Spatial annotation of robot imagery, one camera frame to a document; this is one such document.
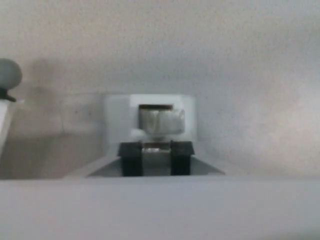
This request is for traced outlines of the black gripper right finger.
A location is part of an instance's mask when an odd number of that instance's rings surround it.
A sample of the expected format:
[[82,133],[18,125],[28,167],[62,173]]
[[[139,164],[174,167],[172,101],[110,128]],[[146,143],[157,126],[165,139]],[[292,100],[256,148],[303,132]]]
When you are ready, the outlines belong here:
[[192,141],[171,141],[171,176],[225,174],[199,158]]

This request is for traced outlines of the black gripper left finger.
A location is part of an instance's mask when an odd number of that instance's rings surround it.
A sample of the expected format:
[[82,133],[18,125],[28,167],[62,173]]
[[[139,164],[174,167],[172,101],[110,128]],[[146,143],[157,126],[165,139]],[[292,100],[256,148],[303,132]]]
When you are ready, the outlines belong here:
[[95,161],[87,177],[141,177],[142,143],[121,142],[111,147],[107,155]]

